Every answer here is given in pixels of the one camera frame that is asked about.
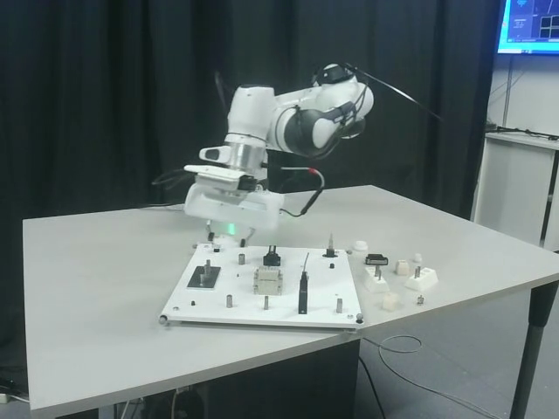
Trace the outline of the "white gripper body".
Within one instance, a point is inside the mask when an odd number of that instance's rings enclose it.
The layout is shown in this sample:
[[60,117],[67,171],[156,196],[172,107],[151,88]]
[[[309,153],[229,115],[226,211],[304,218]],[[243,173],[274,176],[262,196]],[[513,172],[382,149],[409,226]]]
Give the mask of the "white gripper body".
[[280,219],[280,195],[267,190],[232,192],[193,185],[184,202],[188,216],[236,223],[255,230],[275,230]]

